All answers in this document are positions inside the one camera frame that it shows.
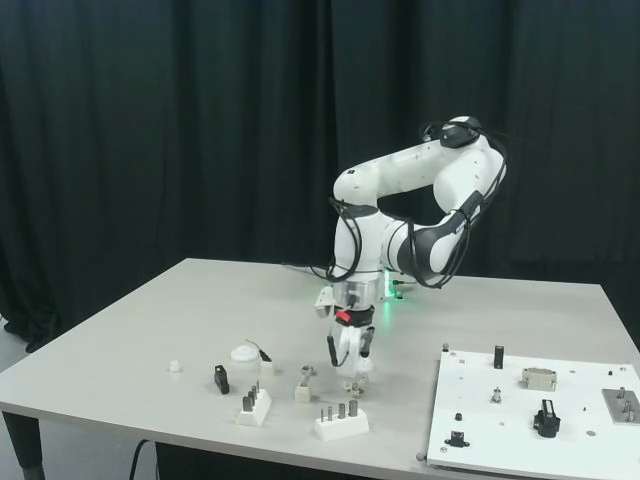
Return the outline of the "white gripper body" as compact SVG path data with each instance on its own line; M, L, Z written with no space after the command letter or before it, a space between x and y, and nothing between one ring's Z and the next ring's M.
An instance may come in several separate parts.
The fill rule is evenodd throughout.
M336 371L340 377L356 378L373 370L370 357L373 327L340 326L335 340Z

